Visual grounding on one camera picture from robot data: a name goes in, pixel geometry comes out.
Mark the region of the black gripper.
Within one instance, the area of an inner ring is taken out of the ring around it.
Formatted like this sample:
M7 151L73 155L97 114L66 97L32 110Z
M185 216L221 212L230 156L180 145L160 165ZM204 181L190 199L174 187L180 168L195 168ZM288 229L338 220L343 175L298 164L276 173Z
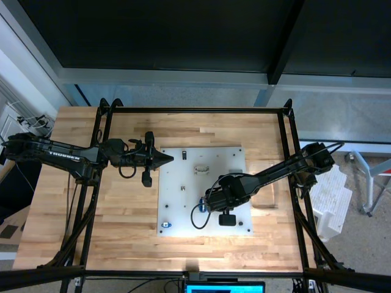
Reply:
M207 209L210 213L219 212L218 224L220 226L235 226L236 215L230 214L235 208L241 205L239 199L223 191L212 192L206 198Z
M155 137L152 132L145 133L144 143L135 139L130 139L129 142L134 143L135 148L124 152L122 155L122 167L132 167L133 174L130 176L122 174L122 178L133 178L136 175L137 168L143 167L144 171L142 172L141 178L142 184L144 187L151 187L152 177L150 176L150 171L152 170L152 161L153 168L160 168L161 166L174 161L174 158L164 151L161 152L154 148Z

